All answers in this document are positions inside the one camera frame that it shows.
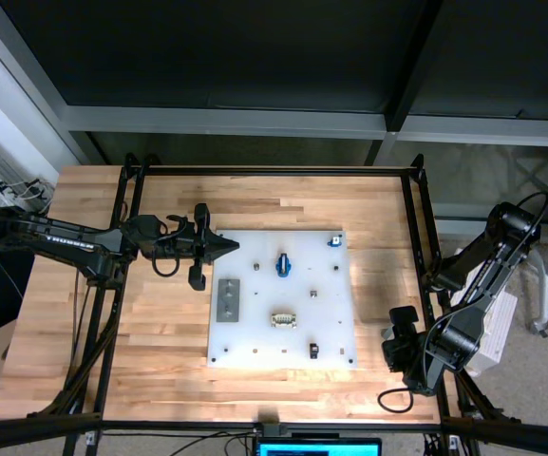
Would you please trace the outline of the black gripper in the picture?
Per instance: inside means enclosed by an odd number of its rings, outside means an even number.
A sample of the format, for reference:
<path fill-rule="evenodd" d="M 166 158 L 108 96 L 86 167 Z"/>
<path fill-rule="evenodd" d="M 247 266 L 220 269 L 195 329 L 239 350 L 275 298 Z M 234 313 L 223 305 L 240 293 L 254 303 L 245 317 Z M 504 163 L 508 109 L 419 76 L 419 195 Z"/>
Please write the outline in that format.
<path fill-rule="evenodd" d="M 194 291 L 204 291 L 206 277 L 202 272 L 204 263 L 208 263 L 207 246 L 210 235 L 210 211 L 205 203 L 199 203 L 194 209 L 194 220 L 188 221 L 180 235 L 180 258 L 192 260 L 189 267 L 188 283 Z M 225 237 L 222 233 L 213 233 L 212 243 L 217 247 L 212 260 L 228 255 L 239 249 L 239 243 Z"/>
<path fill-rule="evenodd" d="M 418 332 L 419 318 L 412 306 L 389 311 L 392 337 L 382 343 L 382 350 L 390 372 L 401 373 L 409 391 L 421 395 L 435 395 L 438 378 L 428 378 L 433 355 L 428 332 Z"/>

